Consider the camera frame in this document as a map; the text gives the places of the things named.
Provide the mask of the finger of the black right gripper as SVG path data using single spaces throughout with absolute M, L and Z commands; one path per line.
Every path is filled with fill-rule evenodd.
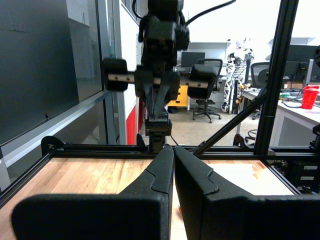
M 150 120 L 160 118 L 160 86 L 154 83 L 159 77 L 153 70 L 143 65 L 138 65 L 135 71 L 135 93 L 144 102 Z
M 177 72 L 166 71 L 162 74 L 158 90 L 158 119 L 167 118 L 165 106 L 178 96 L 180 87 L 180 75 Z

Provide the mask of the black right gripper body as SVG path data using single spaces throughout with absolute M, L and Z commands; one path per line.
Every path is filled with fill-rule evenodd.
M 160 86 L 164 72 L 176 72 L 177 53 L 189 44 L 189 31 L 173 21 L 150 22 L 139 31 L 138 38 L 143 42 L 142 66 L 153 70 L 159 78 L 154 83 Z M 129 71 L 124 59 L 105 58 L 102 61 L 105 88 L 113 92 L 124 92 L 130 84 L 136 88 L 136 69 Z M 187 95 L 194 99 L 206 99 L 217 79 L 217 70 L 206 65 L 201 59 L 191 67 L 189 73 L 176 72 L 180 84 L 188 87 Z

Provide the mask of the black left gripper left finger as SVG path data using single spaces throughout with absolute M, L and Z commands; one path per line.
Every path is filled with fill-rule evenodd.
M 18 240 L 168 240 L 174 151 L 164 147 L 118 194 L 38 194 L 11 214 Z

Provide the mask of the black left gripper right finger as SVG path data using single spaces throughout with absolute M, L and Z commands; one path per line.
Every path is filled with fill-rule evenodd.
M 190 240 L 317 240 L 320 198 L 253 195 L 182 147 L 175 186 Z

